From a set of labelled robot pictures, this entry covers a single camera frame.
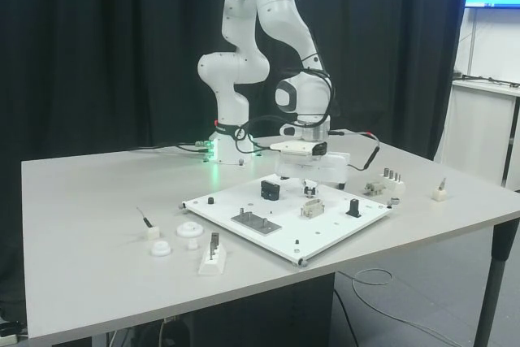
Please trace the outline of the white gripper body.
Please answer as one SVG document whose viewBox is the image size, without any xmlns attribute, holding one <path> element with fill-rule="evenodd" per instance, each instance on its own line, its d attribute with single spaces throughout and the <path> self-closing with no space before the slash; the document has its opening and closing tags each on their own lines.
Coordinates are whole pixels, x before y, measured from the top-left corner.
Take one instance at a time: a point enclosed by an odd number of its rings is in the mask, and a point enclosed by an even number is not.
<svg viewBox="0 0 520 347">
<path fill-rule="evenodd" d="M 349 163 L 349 153 L 329 152 L 322 156 L 280 154 L 275 164 L 275 174 L 291 179 L 345 184 L 349 176 Z"/>
</svg>

